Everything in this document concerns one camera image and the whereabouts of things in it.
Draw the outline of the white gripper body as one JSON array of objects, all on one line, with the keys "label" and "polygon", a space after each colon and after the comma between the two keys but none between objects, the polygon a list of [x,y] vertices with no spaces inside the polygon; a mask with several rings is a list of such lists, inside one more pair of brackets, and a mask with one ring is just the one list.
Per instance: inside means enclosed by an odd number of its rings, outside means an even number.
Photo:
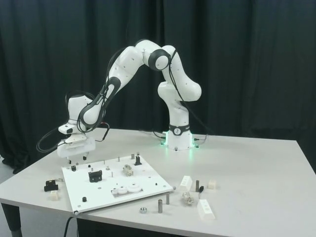
[{"label": "white gripper body", "polygon": [[61,158],[66,158],[68,156],[83,156],[84,153],[90,153],[95,150],[96,142],[93,138],[87,138],[85,141],[80,141],[78,143],[66,143],[61,141],[57,147],[57,154]]}]

